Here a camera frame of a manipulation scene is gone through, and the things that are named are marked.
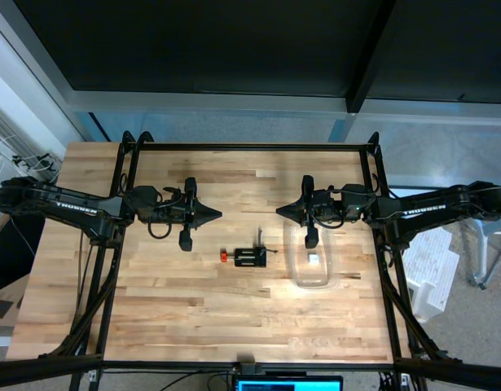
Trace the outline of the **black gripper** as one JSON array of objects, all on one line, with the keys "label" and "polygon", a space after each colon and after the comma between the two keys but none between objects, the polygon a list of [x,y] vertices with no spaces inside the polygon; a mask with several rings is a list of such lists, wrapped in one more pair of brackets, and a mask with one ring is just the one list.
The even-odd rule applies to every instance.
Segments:
[{"label": "black gripper", "polygon": [[179,200],[171,205],[167,212],[168,232],[170,233],[176,225],[182,227],[178,235],[178,245],[184,252],[192,250],[191,229],[193,222],[196,230],[204,224],[222,217],[221,211],[207,207],[197,200],[196,192],[196,180],[193,177],[187,178]]},{"label": "black gripper", "polygon": [[343,215],[338,202],[332,198],[334,187],[315,190],[314,179],[304,175],[301,183],[301,197],[291,204],[276,209],[280,217],[287,218],[299,226],[306,226],[305,247],[314,249],[319,243],[317,226],[336,230],[343,226]]}]

